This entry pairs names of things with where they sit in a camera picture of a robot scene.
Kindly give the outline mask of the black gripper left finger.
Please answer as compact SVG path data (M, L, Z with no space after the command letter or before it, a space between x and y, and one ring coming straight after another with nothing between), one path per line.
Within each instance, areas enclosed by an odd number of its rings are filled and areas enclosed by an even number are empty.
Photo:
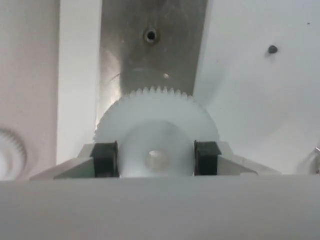
M76 158L39 173L31 180L118 178L118 152L116 141L86 144Z

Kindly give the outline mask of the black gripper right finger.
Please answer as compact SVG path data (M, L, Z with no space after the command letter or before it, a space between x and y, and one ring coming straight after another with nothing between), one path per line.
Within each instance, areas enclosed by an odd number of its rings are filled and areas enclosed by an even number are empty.
M257 176L253 169L223 156L217 142L194 142L194 176Z

